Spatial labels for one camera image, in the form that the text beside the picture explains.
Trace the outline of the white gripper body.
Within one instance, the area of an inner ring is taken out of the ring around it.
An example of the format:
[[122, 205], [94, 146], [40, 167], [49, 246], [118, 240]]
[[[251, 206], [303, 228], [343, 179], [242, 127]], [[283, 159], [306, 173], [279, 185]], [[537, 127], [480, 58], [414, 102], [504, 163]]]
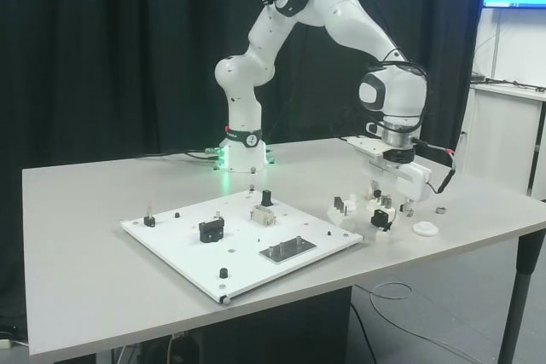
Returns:
[[383, 159], [367, 163], [367, 176], [384, 193], [398, 193], [405, 199], [422, 202], [429, 196], [431, 170], [416, 162], [394, 164]]

